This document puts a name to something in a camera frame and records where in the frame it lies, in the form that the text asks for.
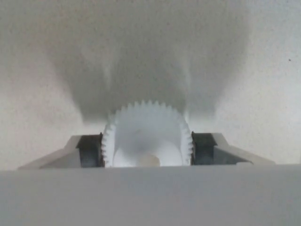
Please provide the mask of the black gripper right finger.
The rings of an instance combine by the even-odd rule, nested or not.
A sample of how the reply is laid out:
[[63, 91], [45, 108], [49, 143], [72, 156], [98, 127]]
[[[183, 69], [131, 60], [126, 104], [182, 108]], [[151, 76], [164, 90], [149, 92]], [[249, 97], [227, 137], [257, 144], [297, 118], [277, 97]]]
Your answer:
[[274, 161], [230, 145], [221, 133], [192, 132], [192, 165], [272, 165]]

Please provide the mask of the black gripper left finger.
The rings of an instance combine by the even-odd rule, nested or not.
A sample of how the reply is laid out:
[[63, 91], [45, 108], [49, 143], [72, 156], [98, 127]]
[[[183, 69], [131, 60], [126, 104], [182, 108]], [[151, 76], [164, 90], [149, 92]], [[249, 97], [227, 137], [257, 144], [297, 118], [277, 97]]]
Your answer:
[[74, 169], [102, 167], [101, 139], [98, 135], [71, 136], [57, 151], [21, 166], [21, 169]]

